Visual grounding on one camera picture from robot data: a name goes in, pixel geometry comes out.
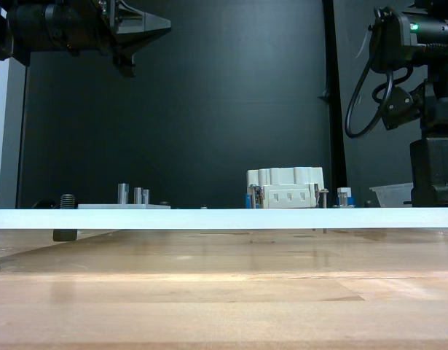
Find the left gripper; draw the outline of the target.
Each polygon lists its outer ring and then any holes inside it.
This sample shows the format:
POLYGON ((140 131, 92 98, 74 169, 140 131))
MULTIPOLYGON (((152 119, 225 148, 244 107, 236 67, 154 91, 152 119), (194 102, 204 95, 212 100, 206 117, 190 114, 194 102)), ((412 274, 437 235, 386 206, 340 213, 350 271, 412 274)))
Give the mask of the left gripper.
POLYGON ((110 35, 113 64, 123 77, 135 76, 133 46, 139 34, 146 32, 148 38, 169 33, 172 24, 168 19, 143 13, 126 1, 97 1, 103 24, 110 35))

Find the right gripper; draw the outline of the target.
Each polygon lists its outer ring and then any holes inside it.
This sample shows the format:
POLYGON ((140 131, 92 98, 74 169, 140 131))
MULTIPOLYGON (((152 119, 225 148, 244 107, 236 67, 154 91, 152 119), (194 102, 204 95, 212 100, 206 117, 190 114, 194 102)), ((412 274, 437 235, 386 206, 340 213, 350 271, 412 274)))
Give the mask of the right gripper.
POLYGON ((448 127, 423 131, 410 144, 413 205, 448 205, 448 127))

